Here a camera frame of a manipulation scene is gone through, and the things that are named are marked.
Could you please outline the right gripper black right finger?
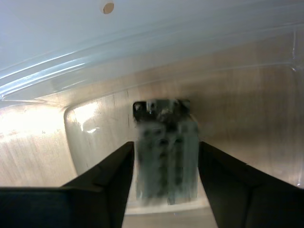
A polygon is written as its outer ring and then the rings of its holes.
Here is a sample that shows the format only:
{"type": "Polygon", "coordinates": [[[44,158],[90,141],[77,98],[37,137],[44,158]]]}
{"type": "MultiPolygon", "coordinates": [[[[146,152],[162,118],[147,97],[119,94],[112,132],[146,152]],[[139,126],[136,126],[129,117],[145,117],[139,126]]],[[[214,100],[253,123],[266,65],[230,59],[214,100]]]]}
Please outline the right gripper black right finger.
{"type": "Polygon", "coordinates": [[[302,228],[304,191],[205,143],[199,174],[220,228],[302,228]]]}

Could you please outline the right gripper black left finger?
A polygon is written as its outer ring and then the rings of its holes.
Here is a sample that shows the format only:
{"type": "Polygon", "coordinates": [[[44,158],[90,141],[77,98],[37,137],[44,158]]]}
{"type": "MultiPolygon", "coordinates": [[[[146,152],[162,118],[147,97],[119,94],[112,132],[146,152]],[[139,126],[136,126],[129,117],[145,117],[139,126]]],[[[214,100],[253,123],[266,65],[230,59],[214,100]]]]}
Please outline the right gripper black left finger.
{"type": "Polygon", "coordinates": [[[134,143],[61,187],[2,187],[2,228],[120,228],[133,178],[134,143]]]}

